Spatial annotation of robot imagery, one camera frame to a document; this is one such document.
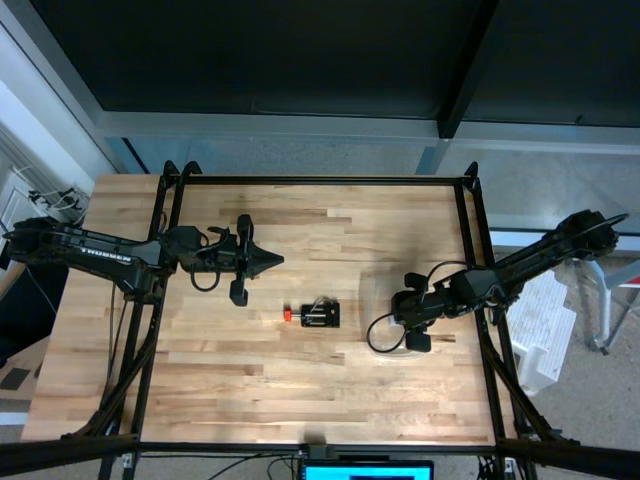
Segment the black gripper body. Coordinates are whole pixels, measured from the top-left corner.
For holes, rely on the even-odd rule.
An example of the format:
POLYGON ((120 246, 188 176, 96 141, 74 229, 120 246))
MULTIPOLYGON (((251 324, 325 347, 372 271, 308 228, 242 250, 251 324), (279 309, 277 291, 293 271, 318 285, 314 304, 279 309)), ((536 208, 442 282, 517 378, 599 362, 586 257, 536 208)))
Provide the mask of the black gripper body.
POLYGON ((428 292, 428 278, 409 272, 404 276, 405 290, 391 300, 394 321, 404 328, 407 350, 430 350, 428 328, 443 315, 444 305, 436 293, 428 292))
POLYGON ((213 249, 215 271, 235 275, 230 283, 229 297, 235 306, 245 307, 248 303, 245 281, 254 278, 251 256, 254 225, 251 217, 247 214, 238 217, 235 234, 229 228, 221 227, 213 227, 212 232, 219 235, 213 249))

